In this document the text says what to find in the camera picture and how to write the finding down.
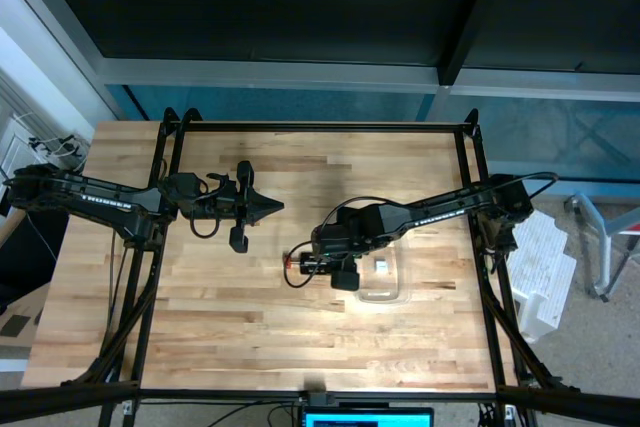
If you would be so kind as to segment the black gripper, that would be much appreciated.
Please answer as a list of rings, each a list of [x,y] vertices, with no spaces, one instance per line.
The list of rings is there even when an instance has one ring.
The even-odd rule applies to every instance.
[[[359,273],[353,257],[332,258],[329,261],[330,284],[333,289],[357,291]]]
[[[245,235],[245,227],[283,210],[283,203],[253,188],[254,170],[247,160],[238,163],[236,181],[232,181],[228,175],[217,173],[208,173],[206,177],[218,182],[218,187],[207,195],[206,205],[217,222],[235,221],[229,232],[229,244],[236,253],[246,253],[249,240]],[[250,203],[258,207],[250,208]]]

